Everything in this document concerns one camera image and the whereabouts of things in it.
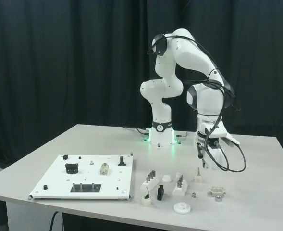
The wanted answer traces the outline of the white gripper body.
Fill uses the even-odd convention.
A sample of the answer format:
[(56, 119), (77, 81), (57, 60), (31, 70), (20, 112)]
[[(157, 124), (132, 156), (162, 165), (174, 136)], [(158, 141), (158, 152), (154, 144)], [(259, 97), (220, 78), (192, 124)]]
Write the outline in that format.
[[(222, 153), (222, 148), (220, 146), (214, 147), (214, 148), (211, 148), (210, 146), (208, 146), (208, 151), (210, 152), (211, 156), (215, 159), (215, 161), (218, 164), (222, 165), (223, 167), (226, 167), (225, 157)], [(216, 163), (209, 156), (205, 148), (203, 150), (203, 162), (206, 162), (209, 166), (209, 168), (205, 170), (220, 170), (220, 168), (216, 165)]]

